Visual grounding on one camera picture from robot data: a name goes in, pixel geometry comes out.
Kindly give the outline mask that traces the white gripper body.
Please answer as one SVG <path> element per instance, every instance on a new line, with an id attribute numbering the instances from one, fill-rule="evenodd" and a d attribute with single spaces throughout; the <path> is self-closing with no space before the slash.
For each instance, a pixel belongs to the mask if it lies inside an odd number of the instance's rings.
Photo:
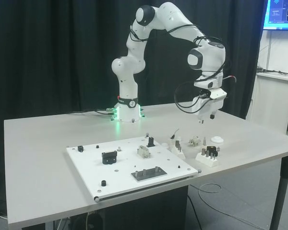
<path id="1" fill-rule="evenodd" d="M 216 112 L 223 107 L 224 99 L 211 100 L 210 98 L 195 97 L 191 107 L 191 112 L 197 116 L 198 119 L 207 119 L 210 115 L 216 115 Z"/>

